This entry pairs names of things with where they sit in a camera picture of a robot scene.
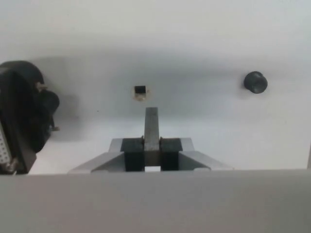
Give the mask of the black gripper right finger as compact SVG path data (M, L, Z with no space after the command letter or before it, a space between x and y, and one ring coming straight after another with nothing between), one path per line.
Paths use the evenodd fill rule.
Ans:
M231 170L231 166L196 151L191 138L161 138L160 155L162 171Z

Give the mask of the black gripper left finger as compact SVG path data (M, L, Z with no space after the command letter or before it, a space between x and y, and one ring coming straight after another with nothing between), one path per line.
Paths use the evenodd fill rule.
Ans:
M114 138L109 150L73 168L69 173L144 171L143 138Z

